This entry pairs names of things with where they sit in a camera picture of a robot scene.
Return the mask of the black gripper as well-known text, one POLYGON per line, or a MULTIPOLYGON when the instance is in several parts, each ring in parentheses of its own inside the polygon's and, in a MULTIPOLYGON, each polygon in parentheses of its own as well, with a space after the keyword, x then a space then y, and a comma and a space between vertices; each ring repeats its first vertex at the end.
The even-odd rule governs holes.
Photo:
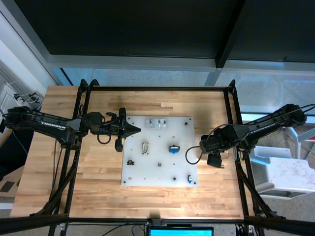
POLYGON ((221 152, 226 150, 227 141, 224 139, 222 129, 212 135, 203 135, 199 142, 202 154, 208 154, 207 165, 220 168, 222 164, 221 152))
POLYGON ((123 139, 140 133, 141 128, 134 126, 134 123, 129 117, 126 118, 125 108, 120 108, 119 115, 110 125, 109 131, 111 135, 117 136, 117 139, 115 140, 115 150, 117 152, 122 152, 123 139))

